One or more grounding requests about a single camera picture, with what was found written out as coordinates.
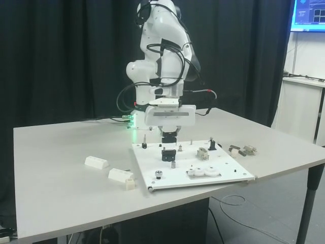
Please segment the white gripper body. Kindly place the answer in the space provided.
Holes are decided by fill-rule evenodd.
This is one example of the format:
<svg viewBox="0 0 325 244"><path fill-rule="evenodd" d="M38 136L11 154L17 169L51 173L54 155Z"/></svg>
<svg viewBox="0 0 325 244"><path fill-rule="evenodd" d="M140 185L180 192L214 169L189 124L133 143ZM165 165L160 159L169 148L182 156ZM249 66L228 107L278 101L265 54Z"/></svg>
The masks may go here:
<svg viewBox="0 0 325 244"><path fill-rule="evenodd" d="M196 105L181 107L148 106L145 124L148 126L193 126L196 122Z"/></svg>

